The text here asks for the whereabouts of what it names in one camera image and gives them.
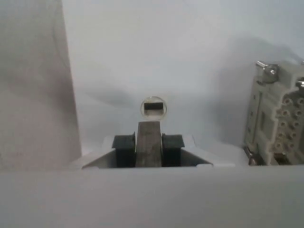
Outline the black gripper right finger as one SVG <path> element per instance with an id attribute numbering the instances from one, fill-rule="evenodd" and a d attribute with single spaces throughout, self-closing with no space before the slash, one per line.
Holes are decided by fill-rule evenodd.
<path id="1" fill-rule="evenodd" d="M 196 167 L 209 164 L 197 155 L 183 150 L 185 147 L 181 134 L 162 134 L 162 166 L 163 167 Z"/>

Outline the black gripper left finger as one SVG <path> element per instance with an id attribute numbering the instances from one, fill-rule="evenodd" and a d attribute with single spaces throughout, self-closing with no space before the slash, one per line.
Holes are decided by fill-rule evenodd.
<path id="1" fill-rule="evenodd" d="M 82 169 L 133 168 L 136 160 L 135 134 L 104 138 L 101 149 L 82 157 Z"/>

